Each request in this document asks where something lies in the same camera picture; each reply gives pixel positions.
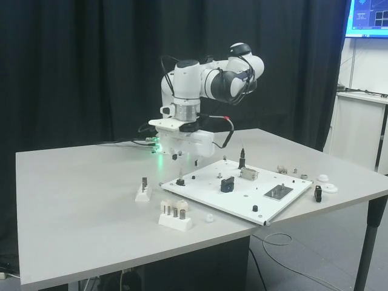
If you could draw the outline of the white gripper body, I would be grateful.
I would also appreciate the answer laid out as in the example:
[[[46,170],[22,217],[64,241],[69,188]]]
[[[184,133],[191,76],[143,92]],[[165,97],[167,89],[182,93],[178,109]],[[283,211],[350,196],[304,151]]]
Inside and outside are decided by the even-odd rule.
[[[159,151],[167,155],[194,155],[211,157],[214,154],[214,133],[198,130],[196,132],[167,132],[157,134]]]

